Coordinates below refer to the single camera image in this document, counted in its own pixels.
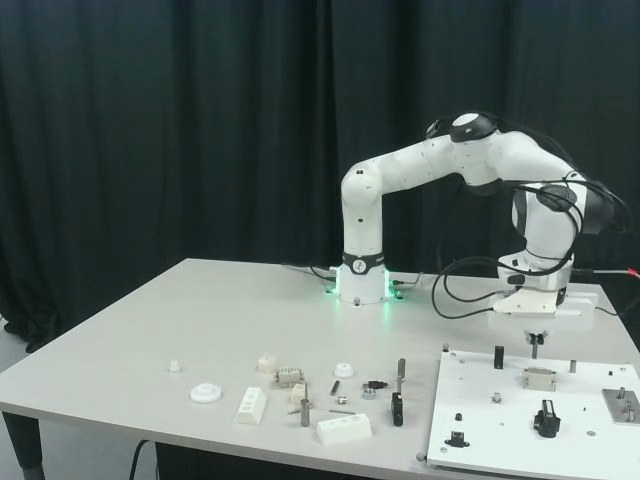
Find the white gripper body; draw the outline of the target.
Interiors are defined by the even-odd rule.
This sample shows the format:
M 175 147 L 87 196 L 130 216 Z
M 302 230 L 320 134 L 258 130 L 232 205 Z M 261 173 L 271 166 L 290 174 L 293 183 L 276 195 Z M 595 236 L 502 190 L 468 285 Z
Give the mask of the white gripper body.
M 493 328 L 517 332 L 582 332 L 594 323 L 596 294 L 512 294 L 493 303 Z

